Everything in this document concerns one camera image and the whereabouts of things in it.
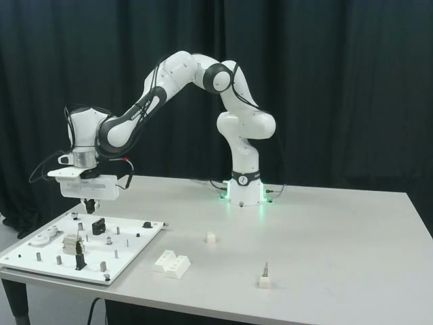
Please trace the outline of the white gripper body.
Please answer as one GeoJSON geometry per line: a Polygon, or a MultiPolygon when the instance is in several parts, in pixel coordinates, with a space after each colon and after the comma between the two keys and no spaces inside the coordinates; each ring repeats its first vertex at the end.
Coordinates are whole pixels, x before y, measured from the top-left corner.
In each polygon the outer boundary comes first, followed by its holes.
{"type": "Polygon", "coordinates": [[[116,185],[116,177],[66,179],[60,181],[60,191],[62,196],[68,198],[116,200],[119,196],[116,185]]]}

